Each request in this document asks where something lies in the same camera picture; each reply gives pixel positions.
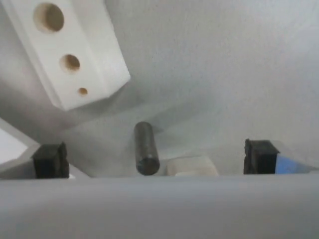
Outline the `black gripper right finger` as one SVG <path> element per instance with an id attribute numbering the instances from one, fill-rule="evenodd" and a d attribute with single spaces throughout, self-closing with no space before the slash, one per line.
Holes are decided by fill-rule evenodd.
<path id="1" fill-rule="evenodd" d="M 244 174 L 318 173 L 319 163 L 293 152 L 277 140 L 245 140 Z"/>

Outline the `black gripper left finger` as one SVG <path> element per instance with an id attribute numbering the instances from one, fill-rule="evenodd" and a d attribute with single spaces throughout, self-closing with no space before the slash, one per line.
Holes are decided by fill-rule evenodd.
<path id="1" fill-rule="evenodd" d="M 29 147 L 16 159 L 0 165 L 1 178 L 69 178 L 64 143 Z"/>

